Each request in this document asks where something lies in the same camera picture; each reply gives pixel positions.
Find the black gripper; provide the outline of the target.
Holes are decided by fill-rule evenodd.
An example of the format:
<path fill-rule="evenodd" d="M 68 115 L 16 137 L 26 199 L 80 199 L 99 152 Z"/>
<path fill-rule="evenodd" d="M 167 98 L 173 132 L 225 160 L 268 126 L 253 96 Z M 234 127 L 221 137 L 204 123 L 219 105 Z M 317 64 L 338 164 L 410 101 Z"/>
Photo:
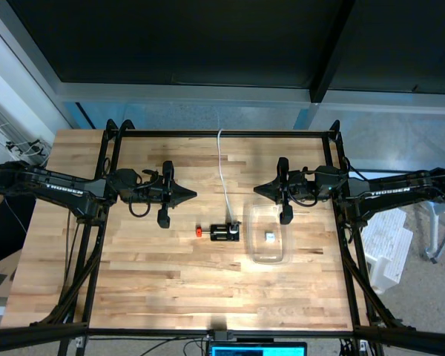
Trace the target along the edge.
<path fill-rule="evenodd" d="M 178 185 L 174 178 L 174 166 L 172 161 L 165 161 L 162 165 L 162 173 L 154 173 L 151 176 L 151 185 L 147 192 L 147 202 L 151 205 L 159 203 L 161 208 L 157 212 L 157 223 L 160 228 L 170 227 L 168 208 L 176 208 L 188 200 L 197 197 L 196 191 Z"/>
<path fill-rule="evenodd" d="M 307 201 L 312 198 L 312 188 L 305 178 L 304 172 L 289 170 L 289 160 L 285 157 L 280 157 L 278 160 L 277 178 L 278 187 L 277 180 L 274 179 L 271 182 L 254 187 L 254 193 L 281 205 L 280 224 L 288 225 L 294 217 L 290 202 L 294 202 L 301 207 L 311 207 L 312 204 L 307 203 Z"/>

